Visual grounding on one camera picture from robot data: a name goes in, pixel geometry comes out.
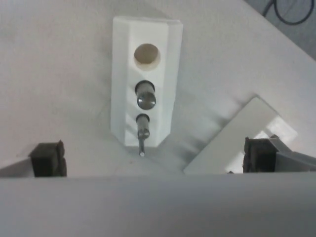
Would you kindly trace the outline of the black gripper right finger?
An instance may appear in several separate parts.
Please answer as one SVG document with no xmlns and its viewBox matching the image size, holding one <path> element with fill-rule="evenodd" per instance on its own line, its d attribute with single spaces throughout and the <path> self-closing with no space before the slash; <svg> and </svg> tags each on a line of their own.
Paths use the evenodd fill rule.
<svg viewBox="0 0 316 237">
<path fill-rule="evenodd" d="M 278 136 L 244 143 L 243 173 L 315 172 L 316 159 L 288 148 Z"/>
</svg>

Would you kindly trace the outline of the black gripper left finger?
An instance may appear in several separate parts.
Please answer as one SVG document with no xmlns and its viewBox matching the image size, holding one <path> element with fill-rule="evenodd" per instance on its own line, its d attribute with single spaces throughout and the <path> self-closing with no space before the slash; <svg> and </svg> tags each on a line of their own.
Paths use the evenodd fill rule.
<svg viewBox="0 0 316 237">
<path fill-rule="evenodd" d="M 66 177 L 67 162 L 64 143 L 30 144 L 16 158 L 0 162 L 1 178 Z"/>
</svg>

